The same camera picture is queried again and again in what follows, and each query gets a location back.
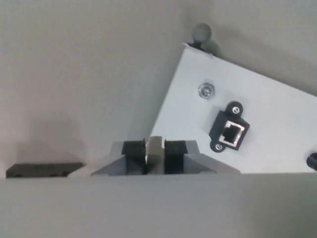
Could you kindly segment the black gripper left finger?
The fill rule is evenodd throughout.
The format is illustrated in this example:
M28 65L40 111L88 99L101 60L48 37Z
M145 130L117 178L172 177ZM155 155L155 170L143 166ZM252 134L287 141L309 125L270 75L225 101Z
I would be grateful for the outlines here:
M146 155L144 140L116 141L112 143L108 155L87 163L68 177L144 175L147 173Z

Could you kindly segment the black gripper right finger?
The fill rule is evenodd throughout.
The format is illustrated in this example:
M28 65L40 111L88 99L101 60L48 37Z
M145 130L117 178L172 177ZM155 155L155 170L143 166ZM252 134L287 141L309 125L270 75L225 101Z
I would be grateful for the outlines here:
M239 174L240 171L199 151L195 140L164 142L165 174Z

